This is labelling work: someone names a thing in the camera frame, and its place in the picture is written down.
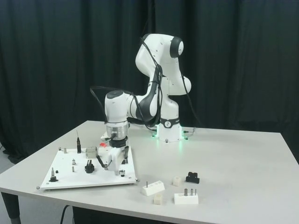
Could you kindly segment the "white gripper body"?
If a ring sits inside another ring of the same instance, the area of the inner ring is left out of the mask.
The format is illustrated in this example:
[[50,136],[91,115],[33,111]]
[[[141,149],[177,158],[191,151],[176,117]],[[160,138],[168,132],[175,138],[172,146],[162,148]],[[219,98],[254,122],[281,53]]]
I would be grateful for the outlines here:
[[99,150],[97,159],[105,171],[113,171],[115,175],[119,175],[120,165],[126,159],[126,155],[127,150],[124,148],[111,148],[104,152]]

